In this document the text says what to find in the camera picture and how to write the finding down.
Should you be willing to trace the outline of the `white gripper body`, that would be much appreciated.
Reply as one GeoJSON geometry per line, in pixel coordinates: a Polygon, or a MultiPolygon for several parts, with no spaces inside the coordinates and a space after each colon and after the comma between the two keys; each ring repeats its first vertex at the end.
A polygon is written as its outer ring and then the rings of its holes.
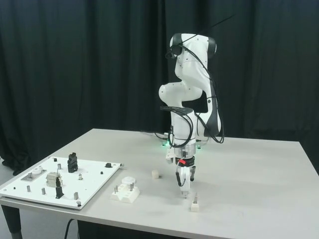
{"type": "Polygon", "coordinates": [[[180,191],[190,191],[190,167],[177,166],[176,178],[180,191]]]}

